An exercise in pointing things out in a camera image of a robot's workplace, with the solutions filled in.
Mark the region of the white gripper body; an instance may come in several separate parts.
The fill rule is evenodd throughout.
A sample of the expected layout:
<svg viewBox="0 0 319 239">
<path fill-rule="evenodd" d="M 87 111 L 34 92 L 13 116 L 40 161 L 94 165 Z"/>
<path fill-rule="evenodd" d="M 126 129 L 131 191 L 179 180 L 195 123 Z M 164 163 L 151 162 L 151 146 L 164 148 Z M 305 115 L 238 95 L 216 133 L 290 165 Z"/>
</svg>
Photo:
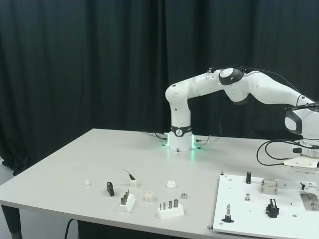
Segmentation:
<svg viewBox="0 0 319 239">
<path fill-rule="evenodd" d="M 319 168 L 314 166 L 297 166 L 293 165 L 291 166 L 293 171 L 301 172 L 301 173 L 316 173 Z"/>
</svg>

